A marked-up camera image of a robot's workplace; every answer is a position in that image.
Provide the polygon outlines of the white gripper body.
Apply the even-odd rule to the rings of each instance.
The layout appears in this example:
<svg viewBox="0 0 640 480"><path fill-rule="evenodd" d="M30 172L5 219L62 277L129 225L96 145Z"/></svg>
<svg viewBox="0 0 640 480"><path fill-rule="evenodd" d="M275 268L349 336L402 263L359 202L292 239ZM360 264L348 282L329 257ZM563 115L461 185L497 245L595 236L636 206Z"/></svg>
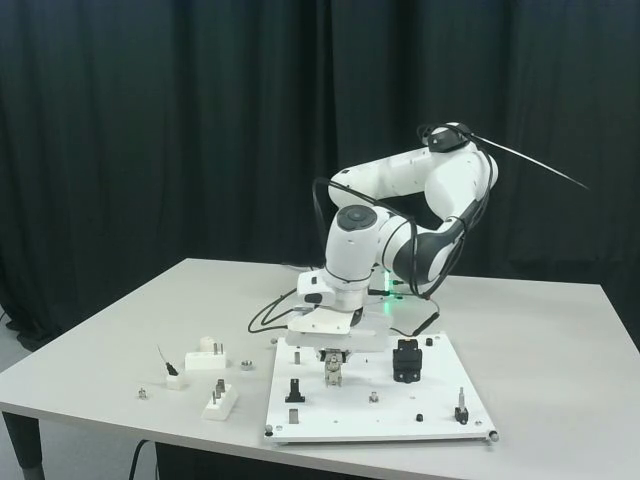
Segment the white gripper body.
<svg viewBox="0 0 640 480"><path fill-rule="evenodd" d="M290 346L311 347L316 350L341 350L350 352L382 351L387 342L388 334L383 330L384 324L374 325L360 323L356 327L329 330L318 325L295 329L289 326L285 341Z"/></svg>

